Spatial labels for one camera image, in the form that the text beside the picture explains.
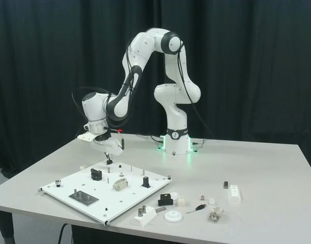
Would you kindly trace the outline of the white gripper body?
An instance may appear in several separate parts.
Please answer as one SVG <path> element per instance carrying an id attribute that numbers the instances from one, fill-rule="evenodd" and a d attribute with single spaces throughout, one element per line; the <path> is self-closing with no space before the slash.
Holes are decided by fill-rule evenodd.
<path id="1" fill-rule="evenodd" d="M 116 138 L 109 138 L 103 141 L 92 141 L 92 148 L 98 150 L 102 153 L 108 153 L 110 155 L 119 156 L 123 149 L 121 148 L 121 144 Z"/>

